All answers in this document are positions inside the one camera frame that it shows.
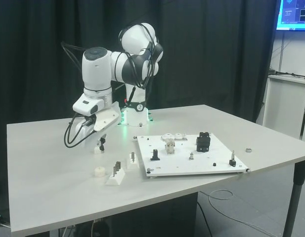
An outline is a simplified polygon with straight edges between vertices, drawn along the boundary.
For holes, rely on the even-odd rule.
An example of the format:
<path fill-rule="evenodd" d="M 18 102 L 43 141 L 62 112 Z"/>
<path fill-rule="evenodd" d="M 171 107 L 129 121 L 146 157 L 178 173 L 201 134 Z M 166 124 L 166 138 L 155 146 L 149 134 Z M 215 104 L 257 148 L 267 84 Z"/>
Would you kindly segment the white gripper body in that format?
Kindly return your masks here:
<path fill-rule="evenodd" d="M 79 132 L 79 141 L 87 137 L 93 132 L 94 122 L 90 120 L 83 119 L 79 122 L 79 128 L 82 126 Z M 79 145 L 87 149 L 104 149 L 104 144 L 106 142 L 106 133 L 96 132 L 83 140 Z"/>

